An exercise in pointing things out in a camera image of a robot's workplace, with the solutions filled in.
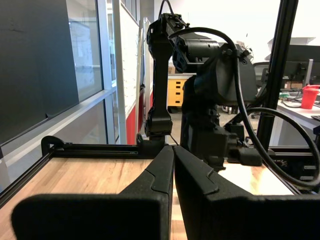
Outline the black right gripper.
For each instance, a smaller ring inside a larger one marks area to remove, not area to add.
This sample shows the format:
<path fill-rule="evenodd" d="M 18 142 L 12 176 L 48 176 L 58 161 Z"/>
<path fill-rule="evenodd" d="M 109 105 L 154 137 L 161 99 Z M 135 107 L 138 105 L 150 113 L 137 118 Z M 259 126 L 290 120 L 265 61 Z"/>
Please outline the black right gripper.
<path fill-rule="evenodd" d="M 183 126 L 183 147 L 216 172 L 226 169 L 225 162 L 260 167 L 262 157 L 247 143 L 240 123 L 228 123 L 226 128 L 215 123 L 185 123 Z"/>

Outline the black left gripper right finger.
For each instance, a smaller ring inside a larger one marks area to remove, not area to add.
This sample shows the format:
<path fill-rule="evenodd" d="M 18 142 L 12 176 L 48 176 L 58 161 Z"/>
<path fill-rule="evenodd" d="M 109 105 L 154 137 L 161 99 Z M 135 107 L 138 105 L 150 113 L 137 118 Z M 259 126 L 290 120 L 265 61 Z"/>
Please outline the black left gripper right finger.
<path fill-rule="evenodd" d="M 320 198 L 253 195 L 176 146 L 175 186 L 190 240 L 317 240 Z"/>

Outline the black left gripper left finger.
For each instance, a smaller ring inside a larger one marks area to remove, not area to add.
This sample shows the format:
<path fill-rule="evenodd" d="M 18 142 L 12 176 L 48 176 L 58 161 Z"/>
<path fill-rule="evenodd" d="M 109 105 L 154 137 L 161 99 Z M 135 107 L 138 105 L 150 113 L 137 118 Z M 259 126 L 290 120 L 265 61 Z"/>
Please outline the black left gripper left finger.
<path fill-rule="evenodd" d="M 38 194 L 11 214 L 19 240 L 168 240 L 174 151 L 164 147 L 119 194 Z"/>

